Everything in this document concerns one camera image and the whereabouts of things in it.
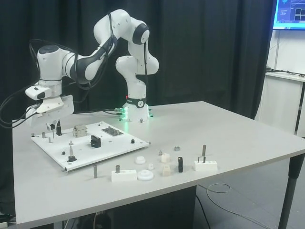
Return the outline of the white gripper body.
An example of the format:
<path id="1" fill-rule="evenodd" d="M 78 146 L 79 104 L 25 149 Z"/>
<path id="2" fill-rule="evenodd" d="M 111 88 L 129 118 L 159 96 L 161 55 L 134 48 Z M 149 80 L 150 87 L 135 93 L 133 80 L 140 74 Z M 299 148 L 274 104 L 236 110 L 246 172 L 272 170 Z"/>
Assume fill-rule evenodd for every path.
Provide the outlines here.
<path id="1" fill-rule="evenodd" d="M 56 125 L 58 120 L 74 112 L 73 96 L 58 96 L 44 99 L 26 109 L 26 123 L 31 127 Z"/>

